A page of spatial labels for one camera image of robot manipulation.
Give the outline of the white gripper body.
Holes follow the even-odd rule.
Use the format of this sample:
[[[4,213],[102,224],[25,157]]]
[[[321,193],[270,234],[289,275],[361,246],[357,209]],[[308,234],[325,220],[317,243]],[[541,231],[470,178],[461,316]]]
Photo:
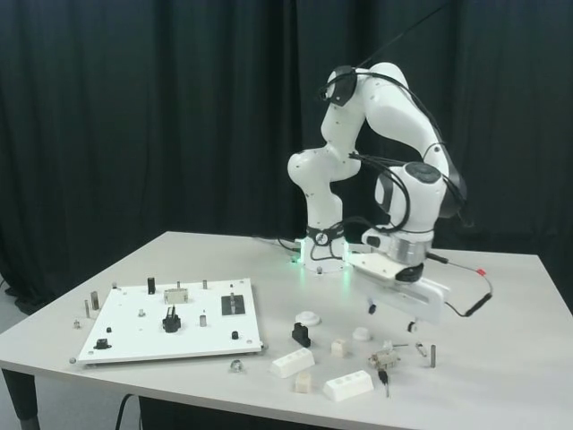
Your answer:
[[[382,282],[372,278],[363,281],[363,291],[374,302],[428,323],[440,322],[450,293],[450,288],[426,278],[413,283]]]

